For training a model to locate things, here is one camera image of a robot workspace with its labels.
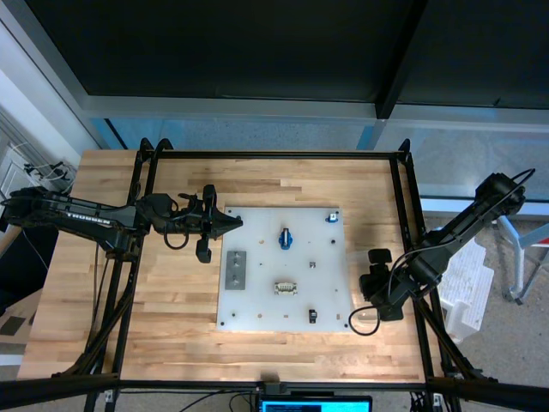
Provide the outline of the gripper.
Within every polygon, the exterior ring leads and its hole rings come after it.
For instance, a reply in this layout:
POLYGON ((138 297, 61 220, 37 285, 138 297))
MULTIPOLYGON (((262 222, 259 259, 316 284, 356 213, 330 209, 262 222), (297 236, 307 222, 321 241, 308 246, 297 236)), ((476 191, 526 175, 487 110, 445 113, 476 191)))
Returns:
MULTIPOLYGON (((196 242, 196 257, 200 263, 210 263, 212 252, 208 247, 214 228, 214 211, 216 210, 217 194, 213 185, 205 185, 202 191, 202 199, 198 195, 178 193, 178 197, 187 200, 187 206, 176 212, 171 218, 171 234, 182 234, 184 243, 179 246, 171 246, 173 250, 180 250, 187 246, 191 234, 199 234, 196 242)), ((216 210, 216 220, 222 225, 216 228, 216 237, 243 226, 239 215, 232 216, 216 210)))
POLYGON ((403 320, 403 310, 400 304, 390 302, 392 287, 389 285, 390 267, 392 263, 389 249, 372 249, 368 252, 370 259, 370 274, 368 275, 369 286, 368 300, 374 305, 384 322, 403 320))

